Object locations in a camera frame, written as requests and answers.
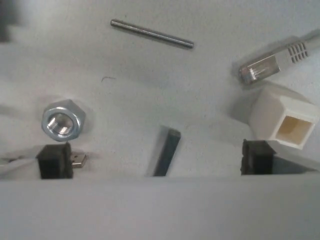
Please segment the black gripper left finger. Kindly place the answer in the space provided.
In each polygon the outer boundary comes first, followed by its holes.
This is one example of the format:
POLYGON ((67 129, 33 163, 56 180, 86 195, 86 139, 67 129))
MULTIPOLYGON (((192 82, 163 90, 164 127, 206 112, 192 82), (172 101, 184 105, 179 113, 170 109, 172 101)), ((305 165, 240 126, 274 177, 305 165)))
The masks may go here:
POLYGON ((29 155, 1 157, 1 179, 72 179, 69 143, 47 144, 29 155))

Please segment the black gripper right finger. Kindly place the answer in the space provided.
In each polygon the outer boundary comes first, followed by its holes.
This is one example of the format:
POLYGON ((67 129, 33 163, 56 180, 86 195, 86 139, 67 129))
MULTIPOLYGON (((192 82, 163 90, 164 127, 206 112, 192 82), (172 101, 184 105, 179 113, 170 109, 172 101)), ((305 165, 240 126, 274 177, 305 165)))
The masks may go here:
POLYGON ((290 153, 274 140, 242 142, 241 175, 296 175, 320 172, 318 161, 290 153))

